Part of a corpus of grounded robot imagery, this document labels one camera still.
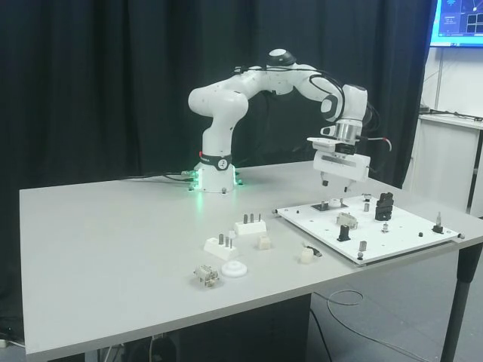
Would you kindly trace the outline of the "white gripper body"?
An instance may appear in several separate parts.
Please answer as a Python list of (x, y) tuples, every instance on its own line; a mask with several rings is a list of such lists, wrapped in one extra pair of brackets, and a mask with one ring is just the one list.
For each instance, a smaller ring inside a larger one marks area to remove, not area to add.
[(368, 179), (369, 166), (370, 158), (359, 154), (338, 157), (317, 151), (313, 160), (315, 170), (356, 182), (365, 182)]

